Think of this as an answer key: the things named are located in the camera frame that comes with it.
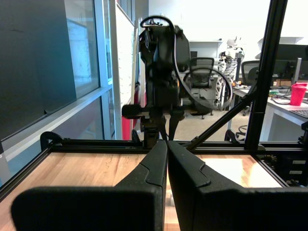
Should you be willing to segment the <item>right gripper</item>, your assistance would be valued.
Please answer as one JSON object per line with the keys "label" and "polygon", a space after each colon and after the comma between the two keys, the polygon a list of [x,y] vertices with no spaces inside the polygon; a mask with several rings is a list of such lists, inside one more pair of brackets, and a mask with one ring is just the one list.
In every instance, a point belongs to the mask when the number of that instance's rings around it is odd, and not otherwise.
{"label": "right gripper", "polygon": [[[185,111],[185,107],[155,107],[155,106],[146,106],[141,107],[139,104],[126,104],[122,107],[122,116],[124,118],[139,118],[142,116],[159,116],[159,115],[170,115],[175,111]],[[171,116],[169,120],[169,140],[174,140],[176,128],[178,123],[181,121],[180,116]]]}

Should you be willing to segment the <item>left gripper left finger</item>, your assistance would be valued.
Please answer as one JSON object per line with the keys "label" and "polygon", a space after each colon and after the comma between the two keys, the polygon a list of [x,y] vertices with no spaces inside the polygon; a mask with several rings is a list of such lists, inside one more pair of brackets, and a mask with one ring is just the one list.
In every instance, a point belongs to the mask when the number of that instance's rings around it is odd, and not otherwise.
{"label": "left gripper left finger", "polygon": [[18,231],[161,231],[167,144],[158,141],[113,187],[36,187],[11,205]]}

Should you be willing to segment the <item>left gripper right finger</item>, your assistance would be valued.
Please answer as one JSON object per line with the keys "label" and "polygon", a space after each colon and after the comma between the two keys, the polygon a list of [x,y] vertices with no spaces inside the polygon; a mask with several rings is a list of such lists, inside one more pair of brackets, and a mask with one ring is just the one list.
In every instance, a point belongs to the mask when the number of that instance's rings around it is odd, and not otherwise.
{"label": "left gripper right finger", "polygon": [[174,141],[168,174],[183,231],[307,229],[307,189],[242,187]]}

